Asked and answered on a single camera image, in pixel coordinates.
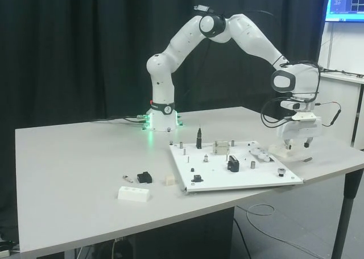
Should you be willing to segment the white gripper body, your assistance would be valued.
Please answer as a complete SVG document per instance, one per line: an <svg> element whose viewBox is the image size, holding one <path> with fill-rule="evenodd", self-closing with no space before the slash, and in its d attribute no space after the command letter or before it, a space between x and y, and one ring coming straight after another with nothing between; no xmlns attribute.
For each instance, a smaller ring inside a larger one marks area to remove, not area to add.
<svg viewBox="0 0 364 259"><path fill-rule="evenodd" d="M308 139L320 136L322 133L322 120L285 120L277 129L277 136L282 140Z"/></svg>

